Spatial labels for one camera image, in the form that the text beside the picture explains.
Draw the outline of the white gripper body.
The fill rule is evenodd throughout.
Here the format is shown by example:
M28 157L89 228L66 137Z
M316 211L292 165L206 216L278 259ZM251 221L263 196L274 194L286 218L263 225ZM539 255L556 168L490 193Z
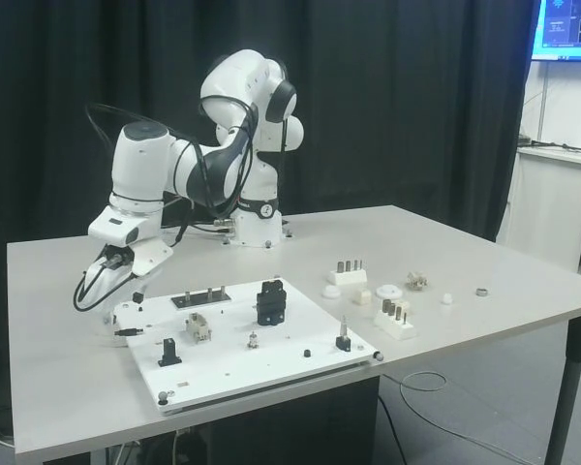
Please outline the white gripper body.
M82 312L106 312L138 288L131 251L101 251L82 275Z

